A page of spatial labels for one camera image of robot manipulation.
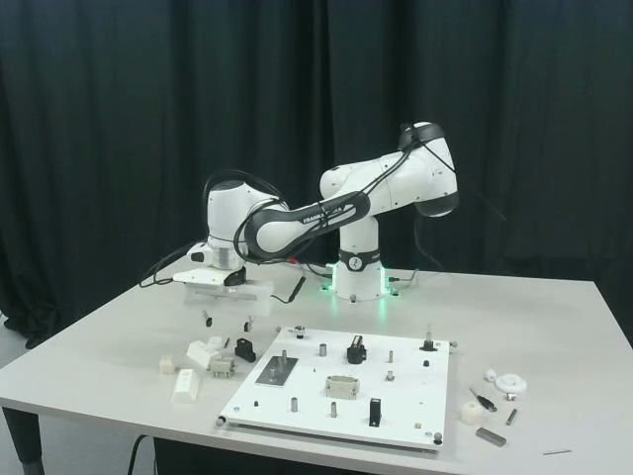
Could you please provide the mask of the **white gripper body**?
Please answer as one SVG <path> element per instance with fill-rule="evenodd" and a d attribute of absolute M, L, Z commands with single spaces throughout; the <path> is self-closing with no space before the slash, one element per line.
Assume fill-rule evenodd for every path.
<path fill-rule="evenodd" d="M 186 284 L 184 302 L 209 314 L 268 317 L 273 291 L 273 283 L 262 280 L 247 280 L 231 287 Z"/>

